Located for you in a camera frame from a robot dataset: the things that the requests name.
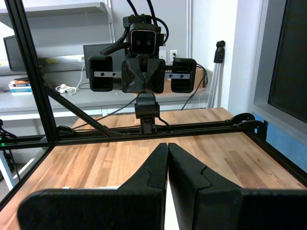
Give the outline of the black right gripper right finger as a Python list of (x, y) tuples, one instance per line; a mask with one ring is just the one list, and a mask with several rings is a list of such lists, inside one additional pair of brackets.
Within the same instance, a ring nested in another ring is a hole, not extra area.
[(305, 190), (244, 189), (170, 143), (169, 182), (182, 230), (304, 230)]

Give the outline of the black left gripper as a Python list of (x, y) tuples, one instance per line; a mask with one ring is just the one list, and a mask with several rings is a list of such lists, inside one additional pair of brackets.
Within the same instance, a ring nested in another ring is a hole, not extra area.
[(191, 58), (175, 58), (167, 65), (163, 59), (138, 56), (125, 58), (117, 71), (111, 56), (90, 57), (89, 83), (94, 92), (110, 92), (117, 87), (124, 93), (162, 93), (165, 80), (170, 79), (172, 92), (190, 93), (196, 66)]

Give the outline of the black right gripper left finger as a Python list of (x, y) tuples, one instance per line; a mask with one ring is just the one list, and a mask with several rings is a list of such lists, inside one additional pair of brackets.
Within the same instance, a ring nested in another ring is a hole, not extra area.
[(162, 230), (167, 144), (159, 144), (117, 189), (45, 189), (19, 205), (22, 230)]

